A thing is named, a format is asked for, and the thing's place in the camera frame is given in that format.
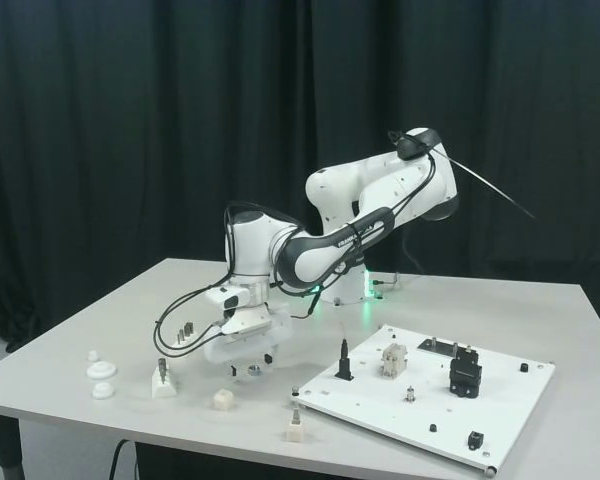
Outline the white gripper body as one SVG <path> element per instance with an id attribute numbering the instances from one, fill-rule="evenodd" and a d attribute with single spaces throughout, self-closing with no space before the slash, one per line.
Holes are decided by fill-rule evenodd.
<path id="1" fill-rule="evenodd" d="M 275 350 L 292 333 L 286 305 L 238 308 L 228 320 L 213 324 L 206 337 L 210 342 L 203 347 L 204 356 L 213 364 L 259 356 Z"/>

